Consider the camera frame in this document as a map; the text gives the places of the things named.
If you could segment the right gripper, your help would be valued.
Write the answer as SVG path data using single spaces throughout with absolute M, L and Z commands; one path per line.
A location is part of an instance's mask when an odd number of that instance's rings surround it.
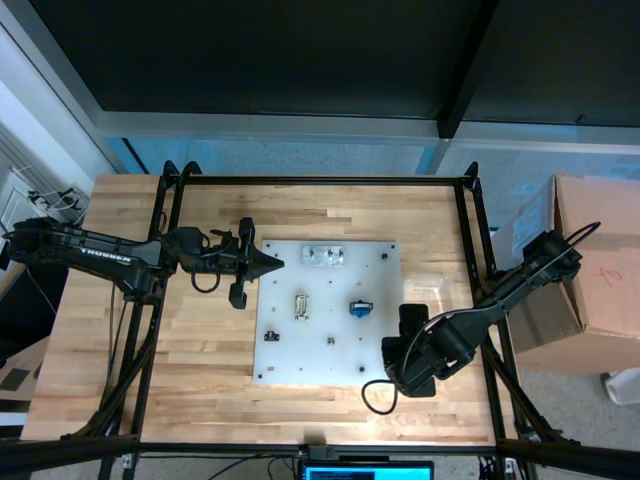
M 436 395 L 435 380 L 419 341 L 429 323 L 428 306 L 399 306 L 398 333 L 384 337 L 381 343 L 385 373 L 400 394 L 409 398 L 432 398 Z

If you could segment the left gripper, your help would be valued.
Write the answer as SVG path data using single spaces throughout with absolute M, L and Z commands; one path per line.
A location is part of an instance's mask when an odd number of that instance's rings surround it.
M 245 309 L 247 294 L 244 291 L 246 281 L 253 283 L 258 278 L 280 270 L 284 261 L 276 256 L 268 255 L 259 250 L 254 244 L 255 226 L 250 217 L 240 220 L 238 235 L 231 231 L 213 229 L 210 234 L 220 238 L 220 243 L 202 248 L 198 257 L 197 272 L 214 274 L 216 283 L 209 289 L 197 290 L 201 293 L 212 293 L 220 285 L 223 275 L 235 278 L 229 287 L 228 299 L 235 309 Z

